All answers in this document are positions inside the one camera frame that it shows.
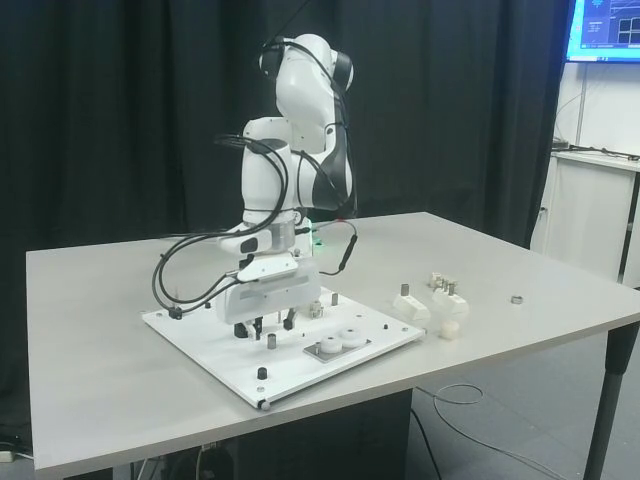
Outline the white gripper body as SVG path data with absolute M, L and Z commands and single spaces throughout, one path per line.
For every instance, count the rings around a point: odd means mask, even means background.
M 222 293 L 222 321 L 227 324 L 300 308 L 319 299 L 321 282 L 316 262 L 303 258 L 292 273 L 232 286 Z

